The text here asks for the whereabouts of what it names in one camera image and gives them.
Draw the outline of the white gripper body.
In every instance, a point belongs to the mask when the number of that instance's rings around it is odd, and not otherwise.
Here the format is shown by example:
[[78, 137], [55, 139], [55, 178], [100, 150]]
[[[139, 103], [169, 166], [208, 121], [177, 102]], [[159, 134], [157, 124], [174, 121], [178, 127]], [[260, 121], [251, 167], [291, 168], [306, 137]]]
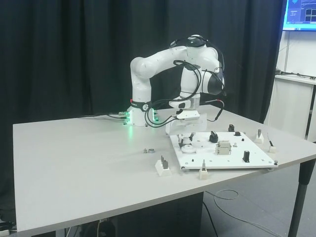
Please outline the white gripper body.
[[180, 135], [186, 133], [203, 132], [207, 129], [207, 114], [201, 114], [198, 119], [174, 120], [165, 126], [167, 135]]

